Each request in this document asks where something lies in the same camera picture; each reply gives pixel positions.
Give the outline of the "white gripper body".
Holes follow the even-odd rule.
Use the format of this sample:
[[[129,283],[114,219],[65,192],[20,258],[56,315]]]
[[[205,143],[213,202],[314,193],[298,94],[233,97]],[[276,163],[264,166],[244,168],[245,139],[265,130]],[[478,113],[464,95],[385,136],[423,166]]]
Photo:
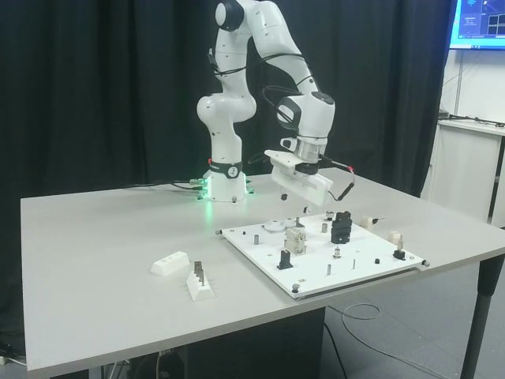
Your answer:
[[[321,174],[303,174],[293,167],[273,166],[272,180],[282,187],[282,192],[294,194],[315,206],[327,202],[332,180]]]

